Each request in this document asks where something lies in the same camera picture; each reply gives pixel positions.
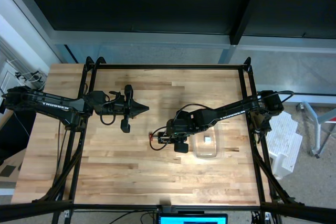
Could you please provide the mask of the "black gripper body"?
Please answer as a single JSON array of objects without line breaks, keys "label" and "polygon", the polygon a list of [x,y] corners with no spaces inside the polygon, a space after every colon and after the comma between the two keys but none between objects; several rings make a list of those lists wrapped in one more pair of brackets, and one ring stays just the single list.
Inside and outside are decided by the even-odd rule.
[{"label": "black gripper body", "polygon": [[175,152],[188,153],[188,144],[185,142],[195,132],[196,127],[191,112],[180,112],[175,118],[167,121],[166,134],[170,143],[174,144]]},{"label": "black gripper body", "polygon": [[120,128],[123,133],[130,133],[129,117],[131,111],[131,101],[133,99],[133,88],[130,84],[124,87],[124,95],[118,92],[115,96],[113,111],[115,115],[123,116]]}]

